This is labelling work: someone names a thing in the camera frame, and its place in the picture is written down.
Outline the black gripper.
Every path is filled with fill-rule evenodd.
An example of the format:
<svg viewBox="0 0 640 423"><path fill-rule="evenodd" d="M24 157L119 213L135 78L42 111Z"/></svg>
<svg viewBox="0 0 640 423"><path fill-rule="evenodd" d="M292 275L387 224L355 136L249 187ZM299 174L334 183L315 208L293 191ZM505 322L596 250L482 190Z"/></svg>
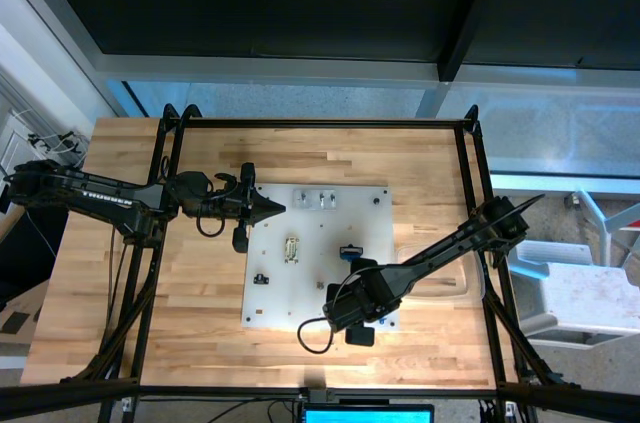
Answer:
<svg viewBox="0 0 640 423"><path fill-rule="evenodd" d="M235 189L224 199L221 210L226 220L236 222L233 229L232 246L237 253L245 254L248 251L248 226L251 218L252 205L253 225L286 212L284 205L260 194L255 189L255 166L253 163L243 163L240 177Z"/></svg>
<svg viewBox="0 0 640 423"><path fill-rule="evenodd" d="M387 314L383 298L370 289L329 289L323 307L331 330L345 331L345 342L350 345L372 347L375 329L366 323Z"/></svg>

